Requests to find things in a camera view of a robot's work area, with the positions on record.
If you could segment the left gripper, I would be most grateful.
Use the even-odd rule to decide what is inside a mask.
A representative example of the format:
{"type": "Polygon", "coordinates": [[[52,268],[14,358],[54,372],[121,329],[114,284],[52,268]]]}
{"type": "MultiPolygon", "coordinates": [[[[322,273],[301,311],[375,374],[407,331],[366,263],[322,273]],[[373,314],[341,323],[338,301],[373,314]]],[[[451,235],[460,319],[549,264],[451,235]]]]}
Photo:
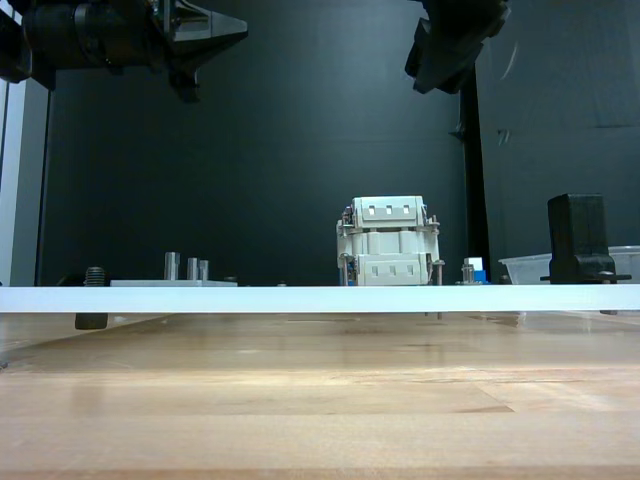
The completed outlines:
{"type": "Polygon", "coordinates": [[[248,24],[194,1],[147,2],[147,50],[154,69],[165,67],[184,103],[199,100],[197,57],[217,55],[248,37],[248,24]]]}

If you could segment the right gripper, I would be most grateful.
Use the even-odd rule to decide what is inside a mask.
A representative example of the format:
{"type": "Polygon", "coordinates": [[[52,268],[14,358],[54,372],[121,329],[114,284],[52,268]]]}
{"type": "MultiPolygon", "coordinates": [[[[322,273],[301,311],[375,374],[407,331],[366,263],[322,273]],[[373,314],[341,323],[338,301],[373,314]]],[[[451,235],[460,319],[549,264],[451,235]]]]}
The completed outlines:
{"type": "Polygon", "coordinates": [[[473,72],[484,41],[496,36],[510,14],[502,0],[423,0],[405,72],[421,94],[456,94],[473,72]]]}

